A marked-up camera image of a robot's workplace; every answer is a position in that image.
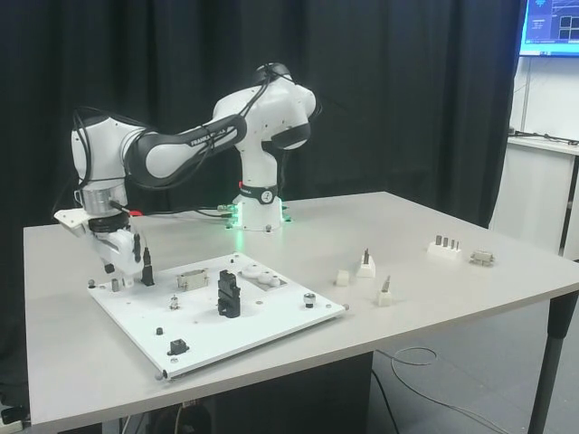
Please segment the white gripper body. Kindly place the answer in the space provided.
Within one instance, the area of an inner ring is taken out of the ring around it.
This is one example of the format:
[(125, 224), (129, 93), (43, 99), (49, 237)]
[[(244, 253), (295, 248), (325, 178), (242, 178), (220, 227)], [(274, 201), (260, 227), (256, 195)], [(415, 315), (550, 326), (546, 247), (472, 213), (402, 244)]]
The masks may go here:
[(134, 276), (140, 271), (140, 235), (127, 229), (114, 232), (93, 232), (92, 247), (105, 264), (115, 270)]

